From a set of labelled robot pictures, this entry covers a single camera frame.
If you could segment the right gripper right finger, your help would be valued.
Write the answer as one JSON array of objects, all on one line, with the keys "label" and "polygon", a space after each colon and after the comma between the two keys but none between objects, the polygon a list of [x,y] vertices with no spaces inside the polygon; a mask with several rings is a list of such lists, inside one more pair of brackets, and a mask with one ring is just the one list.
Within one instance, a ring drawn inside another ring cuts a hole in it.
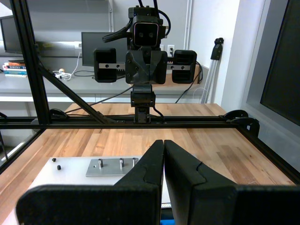
[{"label": "right gripper right finger", "polygon": [[299,186],[239,185],[171,140],[165,178],[178,225],[297,225]]}]

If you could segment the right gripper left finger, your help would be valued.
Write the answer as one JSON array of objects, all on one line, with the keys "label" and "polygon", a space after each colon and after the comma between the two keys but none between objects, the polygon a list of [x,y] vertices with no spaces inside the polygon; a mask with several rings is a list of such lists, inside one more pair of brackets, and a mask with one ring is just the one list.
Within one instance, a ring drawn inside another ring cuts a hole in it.
[{"label": "right gripper left finger", "polygon": [[22,225],[158,225],[164,143],[155,141],[140,161],[112,186],[41,185],[16,205]]}]

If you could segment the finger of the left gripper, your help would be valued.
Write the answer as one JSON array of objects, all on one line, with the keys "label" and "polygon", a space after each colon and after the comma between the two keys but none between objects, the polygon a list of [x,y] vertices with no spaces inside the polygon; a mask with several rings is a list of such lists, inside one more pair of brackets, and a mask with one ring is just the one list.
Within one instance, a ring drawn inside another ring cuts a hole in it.
[{"label": "finger of the left gripper", "polygon": [[127,52],[125,61],[126,83],[146,84],[150,82],[150,71],[143,52]]},{"label": "finger of the left gripper", "polygon": [[166,80],[167,53],[152,51],[150,58],[150,83],[164,84]]}]

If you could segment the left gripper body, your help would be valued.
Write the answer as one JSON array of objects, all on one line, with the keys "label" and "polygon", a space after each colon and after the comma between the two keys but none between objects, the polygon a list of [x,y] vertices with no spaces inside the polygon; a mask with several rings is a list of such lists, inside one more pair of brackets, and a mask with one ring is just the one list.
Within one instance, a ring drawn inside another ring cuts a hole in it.
[{"label": "left gripper body", "polygon": [[[150,68],[151,49],[128,50],[127,52],[142,52],[144,61]],[[167,69],[172,72],[172,82],[189,84],[195,75],[197,54],[191,50],[176,50],[173,57],[167,55]],[[94,51],[95,79],[99,83],[113,83],[119,73],[125,74],[125,61],[116,62],[116,49],[96,49]]]}]

